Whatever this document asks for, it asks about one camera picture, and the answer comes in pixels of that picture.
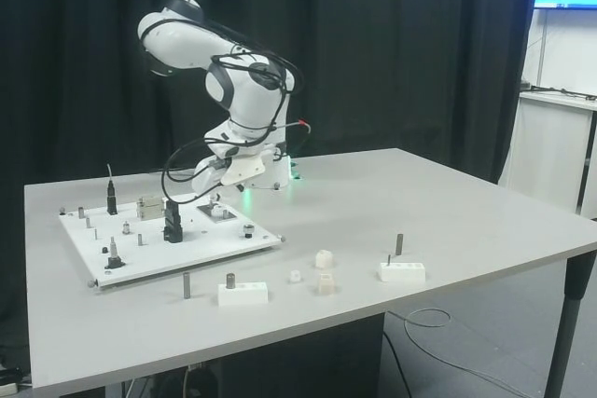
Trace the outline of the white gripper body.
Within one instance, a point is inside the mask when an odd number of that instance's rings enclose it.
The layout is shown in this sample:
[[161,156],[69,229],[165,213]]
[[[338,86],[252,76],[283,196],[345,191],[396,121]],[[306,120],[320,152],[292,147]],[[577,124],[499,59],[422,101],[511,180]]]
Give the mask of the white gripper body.
[[227,172],[232,163],[231,158],[204,158],[195,167],[192,179],[192,190],[197,194],[208,192],[212,187],[233,186],[232,178]]

